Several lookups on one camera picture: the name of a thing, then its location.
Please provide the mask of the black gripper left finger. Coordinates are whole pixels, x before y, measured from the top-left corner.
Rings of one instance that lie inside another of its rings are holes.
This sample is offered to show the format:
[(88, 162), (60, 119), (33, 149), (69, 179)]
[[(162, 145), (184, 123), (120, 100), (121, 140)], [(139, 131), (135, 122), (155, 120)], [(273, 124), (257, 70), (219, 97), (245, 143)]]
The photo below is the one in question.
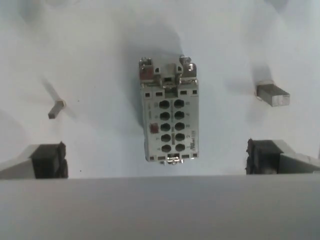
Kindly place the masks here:
[(68, 179), (67, 148), (59, 143), (30, 144), (0, 164), (1, 179)]

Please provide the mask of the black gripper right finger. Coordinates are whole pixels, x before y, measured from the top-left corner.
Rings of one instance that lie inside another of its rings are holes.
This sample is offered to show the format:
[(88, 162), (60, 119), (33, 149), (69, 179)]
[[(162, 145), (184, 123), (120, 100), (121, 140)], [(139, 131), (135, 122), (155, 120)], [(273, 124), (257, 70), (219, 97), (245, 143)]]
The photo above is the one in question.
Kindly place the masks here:
[(318, 174), (320, 160), (295, 152), (284, 140), (247, 142), (247, 175)]

